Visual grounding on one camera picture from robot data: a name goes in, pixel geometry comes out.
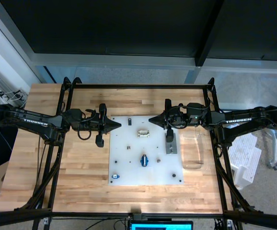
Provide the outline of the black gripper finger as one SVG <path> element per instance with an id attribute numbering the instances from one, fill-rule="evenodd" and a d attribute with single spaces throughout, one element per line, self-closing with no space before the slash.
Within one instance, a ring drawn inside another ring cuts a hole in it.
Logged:
<path id="1" fill-rule="evenodd" d="M 163 130 L 166 129 L 166 121 L 162 121 L 162 120 L 149 120 L 150 123 L 157 125 L 159 127 L 161 127 Z"/>
<path id="2" fill-rule="evenodd" d="M 117 124 L 117 125 L 106 124 L 104 125 L 104 133 L 107 134 L 117 128 L 120 128 L 121 126 L 122 126 L 121 124 Z"/>
<path id="3" fill-rule="evenodd" d="M 161 114 L 149 118 L 149 121 L 162 121 L 165 120 L 165 111 L 163 111 Z"/>
<path id="4" fill-rule="evenodd" d="M 115 120 L 111 120 L 109 117 L 105 118 L 105 124 L 106 125 L 121 125 L 119 122 L 116 122 Z"/>

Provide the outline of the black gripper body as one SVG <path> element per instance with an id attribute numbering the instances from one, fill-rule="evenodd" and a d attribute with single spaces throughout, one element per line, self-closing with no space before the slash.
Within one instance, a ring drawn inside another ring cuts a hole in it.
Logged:
<path id="1" fill-rule="evenodd" d="M 95 116 L 90 122 L 90 130 L 98 133 L 95 138 L 95 143 L 97 147 L 104 146 L 103 133 L 104 133 L 106 113 L 107 113 L 106 105 L 104 103 L 101 103 L 99 105 L 98 112 L 95 113 Z"/>
<path id="2" fill-rule="evenodd" d="M 184 118 L 184 113 L 180 110 L 184 108 L 182 103 L 177 106 L 172 106 L 172 101 L 170 99 L 165 99 L 165 121 L 166 121 L 166 142 L 171 143 L 174 140 L 175 129 L 186 128 L 186 120 Z"/>

